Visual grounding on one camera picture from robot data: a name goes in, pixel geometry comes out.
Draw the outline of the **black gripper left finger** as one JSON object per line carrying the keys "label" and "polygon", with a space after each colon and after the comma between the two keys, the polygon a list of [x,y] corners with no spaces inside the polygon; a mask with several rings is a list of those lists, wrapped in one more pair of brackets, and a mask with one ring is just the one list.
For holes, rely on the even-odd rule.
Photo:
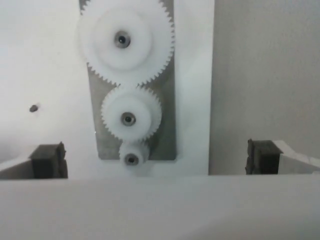
{"label": "black gripper left finger", "polygon": [[2,180],[67,179],[68,164],[63,142],[31,145],[16,157],[0,163]]}

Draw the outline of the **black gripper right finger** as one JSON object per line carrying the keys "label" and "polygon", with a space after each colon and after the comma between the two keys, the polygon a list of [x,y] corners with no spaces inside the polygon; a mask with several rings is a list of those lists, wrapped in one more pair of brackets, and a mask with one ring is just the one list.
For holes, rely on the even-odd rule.
{"label": "black gripper right finger", "polygon": [[293,150],[283,140],[247,141],[247,175],[319,174],[320,160]]}

